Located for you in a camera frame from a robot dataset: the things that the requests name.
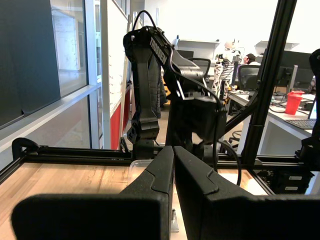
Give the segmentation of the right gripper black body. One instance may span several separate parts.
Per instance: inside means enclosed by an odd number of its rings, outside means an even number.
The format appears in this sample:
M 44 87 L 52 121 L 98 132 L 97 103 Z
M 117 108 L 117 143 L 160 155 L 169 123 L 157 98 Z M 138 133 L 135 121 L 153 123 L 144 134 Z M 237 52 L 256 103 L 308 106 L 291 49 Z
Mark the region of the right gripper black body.
M 201 148 L 213 144 L 226 130 L 227 111 L 207 97 L 172 97 L 167 125 L 167 144 L 183 148 Z

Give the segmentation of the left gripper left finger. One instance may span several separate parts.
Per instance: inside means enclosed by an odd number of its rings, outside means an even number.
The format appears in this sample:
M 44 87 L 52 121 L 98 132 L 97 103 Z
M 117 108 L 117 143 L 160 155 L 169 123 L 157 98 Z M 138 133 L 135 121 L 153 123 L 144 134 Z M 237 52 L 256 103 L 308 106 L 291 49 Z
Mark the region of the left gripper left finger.
M 118 194 L 37 194 L 11 214 L 19 240 L 168 240 L 174 151 L 164 147 Z

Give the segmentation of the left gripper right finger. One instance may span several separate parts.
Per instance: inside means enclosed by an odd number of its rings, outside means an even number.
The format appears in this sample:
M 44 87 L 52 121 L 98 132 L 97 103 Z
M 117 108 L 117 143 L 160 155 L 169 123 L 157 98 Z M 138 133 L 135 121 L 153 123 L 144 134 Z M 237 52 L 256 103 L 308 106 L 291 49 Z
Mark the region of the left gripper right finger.
M 317 240 L 316 195 L 253 195 L 180 146 L 175 187 L 189 240 Z

